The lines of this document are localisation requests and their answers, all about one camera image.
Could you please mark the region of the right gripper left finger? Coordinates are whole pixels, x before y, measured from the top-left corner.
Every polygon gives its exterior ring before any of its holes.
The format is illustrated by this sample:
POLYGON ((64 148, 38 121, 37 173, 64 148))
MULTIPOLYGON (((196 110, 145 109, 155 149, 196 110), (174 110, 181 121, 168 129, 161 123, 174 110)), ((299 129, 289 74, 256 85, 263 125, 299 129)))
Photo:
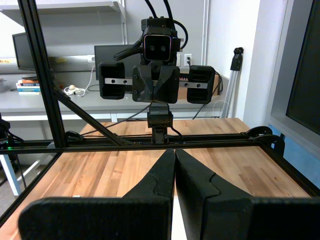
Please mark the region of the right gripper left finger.
POLYGON ((23 240, 169 240, 175 151, 167 149, 123 197, 48 197, 19 215, 23 240))

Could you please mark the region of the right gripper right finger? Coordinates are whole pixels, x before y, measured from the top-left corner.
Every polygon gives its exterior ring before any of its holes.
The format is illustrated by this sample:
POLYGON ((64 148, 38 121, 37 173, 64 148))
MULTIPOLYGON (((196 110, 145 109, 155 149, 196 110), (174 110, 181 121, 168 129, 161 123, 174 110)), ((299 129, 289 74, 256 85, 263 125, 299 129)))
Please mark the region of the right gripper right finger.
POLYGON ((182 149, 176 189, 189 240, 317 240, 320 200, 254 197, 182 149))

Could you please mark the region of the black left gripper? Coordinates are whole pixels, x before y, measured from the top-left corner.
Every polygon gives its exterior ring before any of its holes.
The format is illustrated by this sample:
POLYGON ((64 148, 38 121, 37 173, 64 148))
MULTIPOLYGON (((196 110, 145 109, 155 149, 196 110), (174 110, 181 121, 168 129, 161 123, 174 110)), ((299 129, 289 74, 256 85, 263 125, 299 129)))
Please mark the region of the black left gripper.
POLYGON ((135 65, 131 77, 125 77, 124 63, 99 65, 99 91, 103 99, 121 100, 126 92, 135 102, 175 104, 178 91, 186 88, 189 103, 209 103, 212 99, 215 70, 211 66, 192 65, 188 73, 177 66, 135 65))

